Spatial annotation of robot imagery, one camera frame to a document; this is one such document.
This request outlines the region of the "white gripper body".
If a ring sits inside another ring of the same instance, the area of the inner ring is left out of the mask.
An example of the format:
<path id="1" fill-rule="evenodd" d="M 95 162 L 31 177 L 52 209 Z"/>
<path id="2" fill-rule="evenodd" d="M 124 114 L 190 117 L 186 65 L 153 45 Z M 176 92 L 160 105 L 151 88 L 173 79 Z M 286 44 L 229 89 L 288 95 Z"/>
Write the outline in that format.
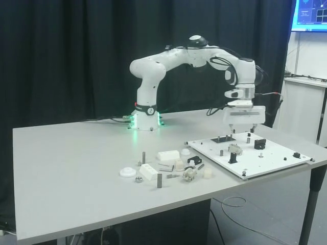
<path id="1" fill-rule="evenodd" d="M 262 124 L 266 120 L 266 107 L 228 107 L 223 109 L 223 122 L 228 125 Z"/>

